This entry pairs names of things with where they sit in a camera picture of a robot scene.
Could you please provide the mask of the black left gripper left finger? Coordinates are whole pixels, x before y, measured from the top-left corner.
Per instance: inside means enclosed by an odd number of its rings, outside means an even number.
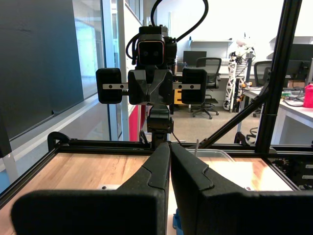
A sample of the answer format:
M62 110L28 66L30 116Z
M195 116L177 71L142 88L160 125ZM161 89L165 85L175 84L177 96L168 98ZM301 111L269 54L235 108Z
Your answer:
M37 190L11 209L18 235L164 235L170 147L162 143L115 190Z

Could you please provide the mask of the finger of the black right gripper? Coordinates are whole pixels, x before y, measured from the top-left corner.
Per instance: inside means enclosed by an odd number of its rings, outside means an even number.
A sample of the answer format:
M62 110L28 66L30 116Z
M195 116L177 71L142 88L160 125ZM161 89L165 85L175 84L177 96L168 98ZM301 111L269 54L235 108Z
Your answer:
M170 70L155 70L150 85L150 103L170 105L172 103L173 75Z
M129 103L144 105L148 103L148 84L145 70L130 70L128 72Z

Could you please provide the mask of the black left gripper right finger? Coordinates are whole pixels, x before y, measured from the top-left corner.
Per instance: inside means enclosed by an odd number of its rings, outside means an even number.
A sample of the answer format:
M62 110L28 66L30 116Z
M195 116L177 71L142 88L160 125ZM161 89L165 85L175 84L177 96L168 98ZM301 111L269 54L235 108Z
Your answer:
M171 179L186 235L310 235L310 191L248 191L178 144Z

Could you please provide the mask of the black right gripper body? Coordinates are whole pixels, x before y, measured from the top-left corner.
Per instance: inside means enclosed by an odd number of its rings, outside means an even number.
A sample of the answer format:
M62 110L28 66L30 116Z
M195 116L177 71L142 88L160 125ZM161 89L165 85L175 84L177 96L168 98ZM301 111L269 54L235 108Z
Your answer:
M150 85L153 82L156 66L136 67L134 70L145 70L148 84L147 98L150 103ZM184 68L181 76L173 75L174 90L181 90L181 101L184 104L202 104L205 100L207 72L201 68ZM98 100L102 104L118 104L123 96L129 97L128 80L122 82L119 68L103 68L96 71Z

